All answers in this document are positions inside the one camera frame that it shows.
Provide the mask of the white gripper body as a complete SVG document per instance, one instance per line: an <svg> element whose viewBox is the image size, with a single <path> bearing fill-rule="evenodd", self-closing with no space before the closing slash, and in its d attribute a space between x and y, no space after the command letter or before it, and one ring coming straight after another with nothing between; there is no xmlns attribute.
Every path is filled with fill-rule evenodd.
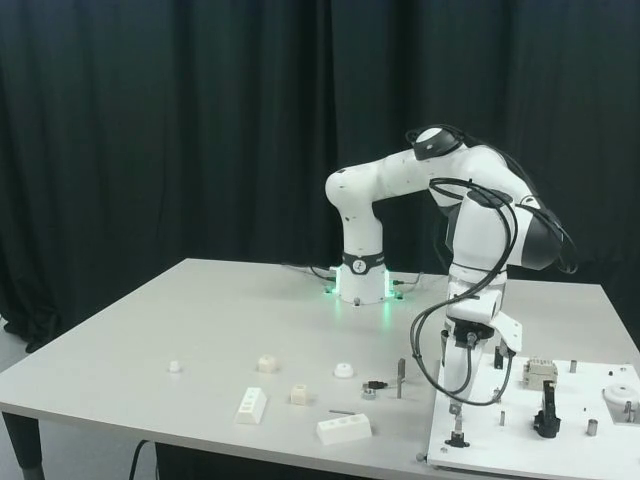
<svg viewBox="0 0 640 480"><path fill-rule="evenodd" d="M488 399L470 398L486 344L486 339L469 343L454 335L442 337L442 388L451 405L489 405Z"/></svg>

